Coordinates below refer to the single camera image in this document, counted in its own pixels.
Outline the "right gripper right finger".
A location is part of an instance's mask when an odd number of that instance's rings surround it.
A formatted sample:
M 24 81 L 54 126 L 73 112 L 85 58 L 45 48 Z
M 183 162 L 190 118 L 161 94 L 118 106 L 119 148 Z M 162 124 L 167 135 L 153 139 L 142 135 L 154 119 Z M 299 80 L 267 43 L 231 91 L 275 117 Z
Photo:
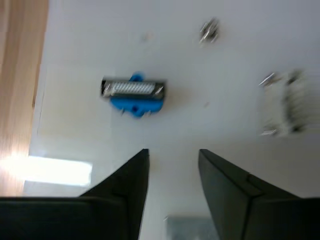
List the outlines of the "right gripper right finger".
M 272 185 L 219 155 L 200 149 L 204 196 L 222 240 L 318 240 L 320 199 Z

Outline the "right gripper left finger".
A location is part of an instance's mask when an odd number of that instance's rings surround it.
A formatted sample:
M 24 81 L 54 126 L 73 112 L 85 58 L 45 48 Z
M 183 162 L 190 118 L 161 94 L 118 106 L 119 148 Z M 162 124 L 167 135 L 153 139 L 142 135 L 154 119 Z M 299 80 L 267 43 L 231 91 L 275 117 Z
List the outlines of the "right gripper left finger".
M 142 149 L 77 197 L 2 197 L 3 240 L 137 240 L 148 193 L 150 154 Z

